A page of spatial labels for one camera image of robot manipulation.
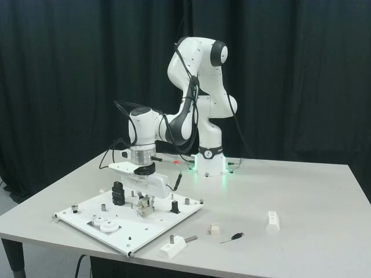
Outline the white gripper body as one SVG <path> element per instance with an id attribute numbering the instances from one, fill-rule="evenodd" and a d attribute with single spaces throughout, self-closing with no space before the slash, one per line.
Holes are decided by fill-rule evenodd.
<path id="1" fill-rule="evenodd" d="M 167 187 L 169 183 L 168 177 L 163 174 L 154 173 L 144 177 L 134 174 L 121 175 L 121 181 L 125 188 L 160 199 L 164 199 L 170 194 L 170 189 Z"/>

